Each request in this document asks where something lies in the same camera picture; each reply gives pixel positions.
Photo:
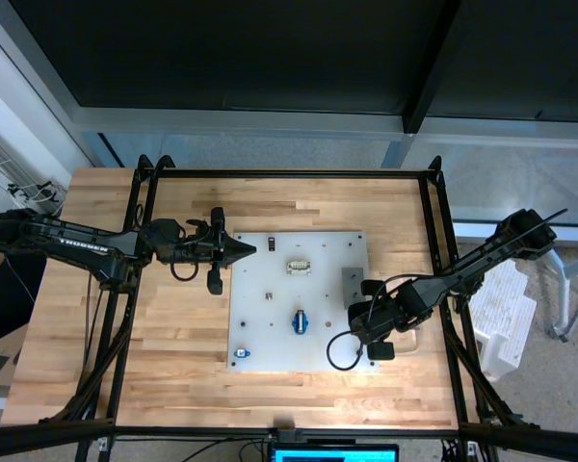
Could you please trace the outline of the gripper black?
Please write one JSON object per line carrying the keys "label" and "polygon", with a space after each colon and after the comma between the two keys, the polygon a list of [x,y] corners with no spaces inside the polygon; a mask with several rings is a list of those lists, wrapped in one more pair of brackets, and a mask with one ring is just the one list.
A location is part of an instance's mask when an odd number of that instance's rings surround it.
{"label": "gripper black", "polygon": [[394,344],[388,338],[395,328],[395,301],[386,292],[385,284],[379,280],[364,280],[361,291],[363,295],[371,297],[360,330],[360,341],[366,345],[367,357],[371,362],[393,360]]}
{"label": "gripper black", "polygon": [[[206,287],[210,294],[221,295],[223,293],[221,266],[224,265],[226,237],[224,210],[222,207],[213,208],[210,222],[191,218],[186,223],[196,229],[194,234],[186,238],[187,260],[194,266],[193,274],[186,281],[197,277],[200,264],[209,264]],[[231,237],[229,247],[230,265],[256,253],[256,247],[246,242],[242,236]]]}

